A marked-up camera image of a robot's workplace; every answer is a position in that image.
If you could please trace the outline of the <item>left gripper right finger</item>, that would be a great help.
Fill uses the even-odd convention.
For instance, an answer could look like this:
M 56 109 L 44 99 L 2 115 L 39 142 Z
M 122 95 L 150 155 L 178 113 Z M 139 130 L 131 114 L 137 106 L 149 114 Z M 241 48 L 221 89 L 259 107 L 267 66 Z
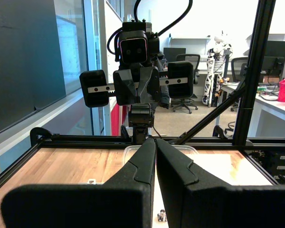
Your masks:
M 156 168 L 171 228 L 285 228 L 285 185 L 230 185 L 162 139 Z

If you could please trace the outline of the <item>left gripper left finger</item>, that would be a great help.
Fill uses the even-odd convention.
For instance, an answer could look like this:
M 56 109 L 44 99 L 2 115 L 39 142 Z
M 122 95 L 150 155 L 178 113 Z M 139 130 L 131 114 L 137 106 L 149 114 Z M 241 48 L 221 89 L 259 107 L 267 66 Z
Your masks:
M 156 143 L 147 139 L 103 184 L 24 185 L 8 192 L 8 228 L 150 228 Z

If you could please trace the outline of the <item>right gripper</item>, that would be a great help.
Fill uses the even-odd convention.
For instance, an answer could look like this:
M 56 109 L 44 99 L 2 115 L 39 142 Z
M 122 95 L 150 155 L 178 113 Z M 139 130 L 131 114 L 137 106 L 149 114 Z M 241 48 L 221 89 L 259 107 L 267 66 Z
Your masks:
M 170 98 L 191 97 L 194 67 L 189 61 L 179 61 L 169 63 L 161 72 L 155 66 L 117 70 L 110 84 L 103 70 L 83 72 L 79 79 L 87 107 L 106 106 L 110 97 L 115 97 L 118 105 L 156 103 L 161 99 L 162 86 L 167 86 Z

